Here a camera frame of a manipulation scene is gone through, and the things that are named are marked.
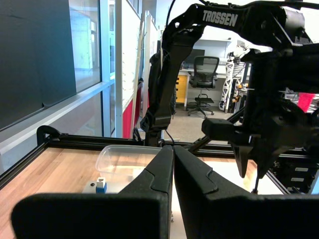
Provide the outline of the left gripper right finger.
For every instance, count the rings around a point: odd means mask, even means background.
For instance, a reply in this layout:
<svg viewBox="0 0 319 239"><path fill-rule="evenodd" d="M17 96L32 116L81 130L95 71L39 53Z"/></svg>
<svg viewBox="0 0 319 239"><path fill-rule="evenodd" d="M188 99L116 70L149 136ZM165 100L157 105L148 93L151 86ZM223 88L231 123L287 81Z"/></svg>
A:
<svg viewBox="0 0 319 239"><path fill-rule="evenodd" d="M316 239L316 195L255 195L181 146L174 180L189 239Z"/></svg>

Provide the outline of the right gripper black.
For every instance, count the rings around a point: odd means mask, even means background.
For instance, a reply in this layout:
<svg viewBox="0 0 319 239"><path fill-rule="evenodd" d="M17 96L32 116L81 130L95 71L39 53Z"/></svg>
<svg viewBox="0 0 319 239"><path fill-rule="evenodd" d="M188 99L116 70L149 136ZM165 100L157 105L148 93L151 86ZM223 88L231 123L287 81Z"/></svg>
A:
<svg viewBox="0 0 319 239"><path fill-rule="evenodd" d="M257 176L263 178L281 153L280 147L295 148L319 143L319 120L316 114L304 111L284 98L286 89L299 93L319 91L319 46L304 45L257 53L242 58L251 64L249 90L243 109L241 126L228 120L205 119L202 132L211 140L245 144L255 137L269 145L253 148ZM233 145L234 156L241 177L245 177L251 147Z"/></svg>

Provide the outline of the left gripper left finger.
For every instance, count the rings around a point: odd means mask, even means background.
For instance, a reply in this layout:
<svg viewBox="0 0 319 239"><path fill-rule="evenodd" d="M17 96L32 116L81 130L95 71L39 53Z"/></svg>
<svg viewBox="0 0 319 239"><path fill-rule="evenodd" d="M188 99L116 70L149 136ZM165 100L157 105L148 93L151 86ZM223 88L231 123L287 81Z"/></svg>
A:
<svg viewBox="0 0 319 239"><path fill-rule="evenodd" d="M174 153L163 147L117 194L35 194L11 213L18 239L167 239Z"/></svg>

